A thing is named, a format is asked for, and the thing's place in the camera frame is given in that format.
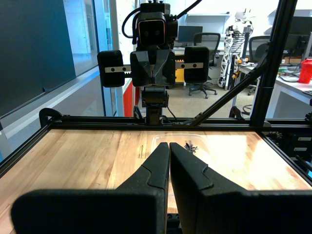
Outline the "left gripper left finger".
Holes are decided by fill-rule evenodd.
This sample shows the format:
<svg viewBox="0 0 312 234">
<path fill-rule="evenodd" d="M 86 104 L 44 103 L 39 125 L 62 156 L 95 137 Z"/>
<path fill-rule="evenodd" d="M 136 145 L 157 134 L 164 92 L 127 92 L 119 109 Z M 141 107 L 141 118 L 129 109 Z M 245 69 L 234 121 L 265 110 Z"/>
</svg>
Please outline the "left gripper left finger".
<svg viewBox="0 0 312 234">
<path fill-rule="evenodd" d="M 113 190 L 49 189 L 28 192 L 12 205 L 18 234 L 164 234 L 170 150 L 159 144 Z"/>
</svg>

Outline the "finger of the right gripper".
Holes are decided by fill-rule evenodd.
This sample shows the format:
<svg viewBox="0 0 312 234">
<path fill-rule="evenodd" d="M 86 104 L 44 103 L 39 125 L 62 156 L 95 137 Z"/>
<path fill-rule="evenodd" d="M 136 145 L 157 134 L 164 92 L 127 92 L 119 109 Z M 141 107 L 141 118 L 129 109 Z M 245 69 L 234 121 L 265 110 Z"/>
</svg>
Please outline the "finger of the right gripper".
<svg viewBox="0 0 312 234">
<path fill-rule="evenodd" d="M 152 69 L 147 51 L 135 51 L 130 54 L 132 82 L 135 87 L 152 85 Z"/>
<path fill-rule="evenodd" d="M 156 86 L 171 86 L 175 84 L 176 62 L 172 49 L 158 50 L 156 63 L 152 73 L 152 81 Z"/>
</svg>

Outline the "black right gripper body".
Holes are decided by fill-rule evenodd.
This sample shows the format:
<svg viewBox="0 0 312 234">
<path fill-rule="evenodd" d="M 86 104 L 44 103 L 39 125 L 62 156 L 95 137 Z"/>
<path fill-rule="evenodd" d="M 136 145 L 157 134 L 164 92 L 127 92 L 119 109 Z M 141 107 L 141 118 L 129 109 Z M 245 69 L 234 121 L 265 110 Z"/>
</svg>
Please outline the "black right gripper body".
<svg viewBox="0 0 312 234">
<path fill-rule="evenodd" d="M 158 50 L 148 53 L 149 63 L 153 72 Z M 98 67 L 102 85 L 104 87 L 121 87 L 126 78 L 131 78 L 131 63 L 123 64 L 123 56 L 120 51 L 102 51 L 97 55 Z M 205 83 L 209 72 L 209 49 L 202 46 L 189 46 L 184 54 L 175 54 L 175 70 L 184 71 L 186 83 Z"/>
</svg>

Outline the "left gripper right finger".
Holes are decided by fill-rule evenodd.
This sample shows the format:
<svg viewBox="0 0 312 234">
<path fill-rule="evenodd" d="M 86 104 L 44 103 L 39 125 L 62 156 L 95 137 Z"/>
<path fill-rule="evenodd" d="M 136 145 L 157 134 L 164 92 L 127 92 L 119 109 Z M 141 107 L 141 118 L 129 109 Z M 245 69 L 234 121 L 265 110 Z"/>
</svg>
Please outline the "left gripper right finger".
<svg viewBox="0 0 312 234">
<path fill-rule="evenodd" d="M 309 234 L 310 190 L 249 191 L 177 143 L 171 183 L 185 234 Z"/>
</svg>

